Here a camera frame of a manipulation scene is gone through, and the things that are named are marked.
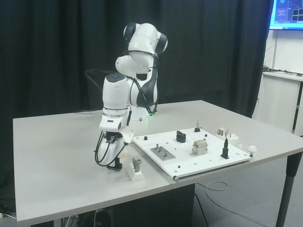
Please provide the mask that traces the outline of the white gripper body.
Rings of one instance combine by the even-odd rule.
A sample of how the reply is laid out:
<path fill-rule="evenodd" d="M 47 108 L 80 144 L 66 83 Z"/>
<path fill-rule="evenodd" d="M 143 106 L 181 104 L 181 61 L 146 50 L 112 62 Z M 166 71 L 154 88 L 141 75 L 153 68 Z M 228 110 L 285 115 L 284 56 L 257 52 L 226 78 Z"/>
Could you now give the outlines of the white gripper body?
<path fill-rule="evenodd" d="M 119 132 L 101 132 L 96 145 L 96 164 L 110 166 L 122 152 L 126 142 Z"/>

